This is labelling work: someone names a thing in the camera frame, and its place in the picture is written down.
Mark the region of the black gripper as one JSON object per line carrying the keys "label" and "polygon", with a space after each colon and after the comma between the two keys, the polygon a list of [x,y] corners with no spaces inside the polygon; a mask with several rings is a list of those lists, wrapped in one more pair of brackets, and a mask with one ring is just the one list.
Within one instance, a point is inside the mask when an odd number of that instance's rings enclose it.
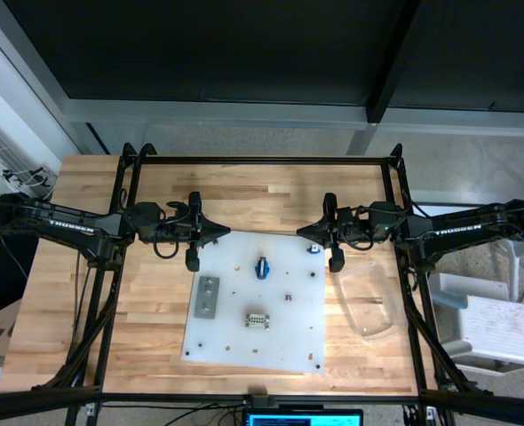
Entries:
{"label": "black gripper", "polygon": [[296,233],[313,244],[330,249],[329,270],[341,272],[345,254],[340,244],[344,242],[357,251],[367,251],[371,249],[370,232],[365,230],[355,210],[337,206],[337,196],[333,193],[325,193],[323,213],[319,221],[297,229]]}
{"label": "black gripper", "polygon": [[198,272],[200,268],[198,256],[200,234],[201,247],[204,248],[209,244],[218,244],[220,238],[230,233],[230,228],[212,222],[202,214],[202,200],[199,192],[191,192],[187,204],[180,201],[169,201],[168,206],[175,210],[174,215],[169,218],[171,233],[177,242],[188,244],[185,258],[186,267],[190,272]]}

